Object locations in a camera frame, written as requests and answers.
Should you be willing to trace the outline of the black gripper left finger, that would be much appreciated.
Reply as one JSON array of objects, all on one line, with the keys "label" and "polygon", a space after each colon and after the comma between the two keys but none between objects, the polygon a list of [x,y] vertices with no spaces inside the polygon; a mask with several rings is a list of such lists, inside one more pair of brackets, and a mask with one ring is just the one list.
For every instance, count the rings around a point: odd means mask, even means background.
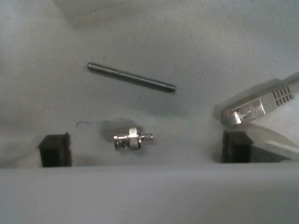
[{"label": "black gripper left finger", "polygon": [[46,135],[37,146],[42,167],[71,167],[70,145],[68,133]]}]

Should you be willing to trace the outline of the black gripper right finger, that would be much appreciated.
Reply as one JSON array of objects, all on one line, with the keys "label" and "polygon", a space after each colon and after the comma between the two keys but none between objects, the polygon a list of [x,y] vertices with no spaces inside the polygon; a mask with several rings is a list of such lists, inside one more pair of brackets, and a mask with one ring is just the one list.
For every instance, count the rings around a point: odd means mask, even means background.
[{"label": "black gripper right finger", "polygon": [[299,161],[299,146],[273,130],[249,124],[223,132],[221,163],[285,161]]}]

